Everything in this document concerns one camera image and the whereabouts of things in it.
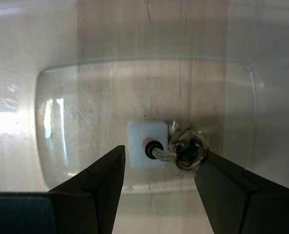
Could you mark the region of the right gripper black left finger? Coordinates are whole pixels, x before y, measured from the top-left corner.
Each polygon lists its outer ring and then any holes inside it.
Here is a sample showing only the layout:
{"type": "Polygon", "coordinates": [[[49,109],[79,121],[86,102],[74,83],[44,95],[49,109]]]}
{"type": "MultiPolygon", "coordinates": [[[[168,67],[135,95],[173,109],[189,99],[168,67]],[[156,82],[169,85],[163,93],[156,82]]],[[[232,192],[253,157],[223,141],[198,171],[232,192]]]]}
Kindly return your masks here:
{"type": "Polygon", "coordinates": [[[112,233],[123,188],[124,171],[125,147],[119,145],[50,190],[58,233],[112,233]]]}

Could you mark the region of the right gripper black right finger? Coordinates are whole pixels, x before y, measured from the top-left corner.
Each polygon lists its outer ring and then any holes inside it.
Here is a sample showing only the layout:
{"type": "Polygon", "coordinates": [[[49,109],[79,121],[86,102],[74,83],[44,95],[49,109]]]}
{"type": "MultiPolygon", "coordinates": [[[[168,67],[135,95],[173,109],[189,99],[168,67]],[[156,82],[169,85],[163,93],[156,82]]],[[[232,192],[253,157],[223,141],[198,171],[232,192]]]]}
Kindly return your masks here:
{"type": "Polygon", "coordinates": [[[212,152],[194,180],[215,234],[289,234],[289,188],[212,152]]]}

